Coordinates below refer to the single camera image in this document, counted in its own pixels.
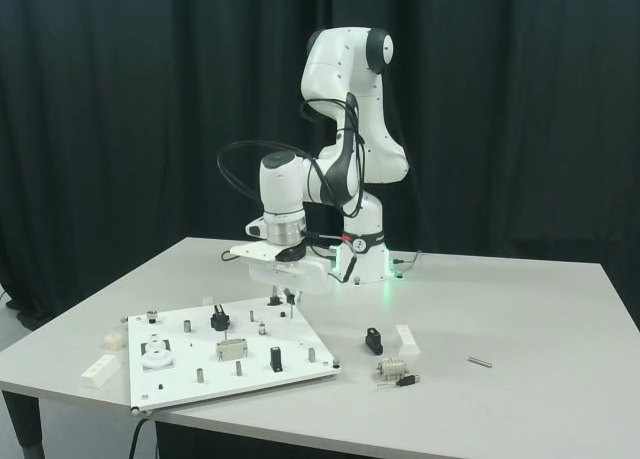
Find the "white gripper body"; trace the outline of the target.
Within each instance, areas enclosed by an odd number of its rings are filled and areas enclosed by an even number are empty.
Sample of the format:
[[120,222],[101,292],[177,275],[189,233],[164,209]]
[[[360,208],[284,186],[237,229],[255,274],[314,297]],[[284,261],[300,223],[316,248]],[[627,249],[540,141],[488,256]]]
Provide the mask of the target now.
[[304,257],[294,262],[243,259],[251,278],[269,286],[278,286],[305,294],[325,295],[333,290],[331,263],[319,257]]

